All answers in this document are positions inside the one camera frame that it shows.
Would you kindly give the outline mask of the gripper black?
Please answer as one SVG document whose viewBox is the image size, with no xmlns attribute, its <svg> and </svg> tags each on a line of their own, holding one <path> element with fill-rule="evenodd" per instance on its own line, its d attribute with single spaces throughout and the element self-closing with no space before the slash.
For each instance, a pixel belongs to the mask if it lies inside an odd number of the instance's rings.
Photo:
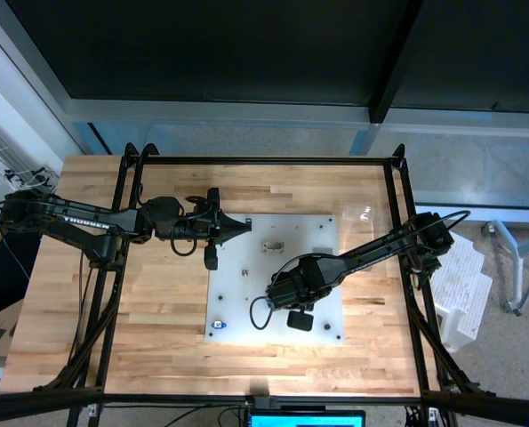
<svg viewBox="0 0 529 427">
<path fill-rule="evenodd" d="M 288 311 L 286 325 L 289 328 L 302 332 L 310 332 L 313 324 L 313 308 L 305 307 Z"/>
<path fill-rule="evenodd" d="M 238 220 L 221 213 L 220 192 L 217 188 L 208 189 L 205 197 L 188 196 L 186 200 L 194 205 L 193 210 L 186 214 L 189 236 L 195 243 L 198 240 L 206 243 L 204 266 L 208 270 L 217 270 L 217 246 L 250 232 L 252 219 L 242 215 Z"/>
</svg>

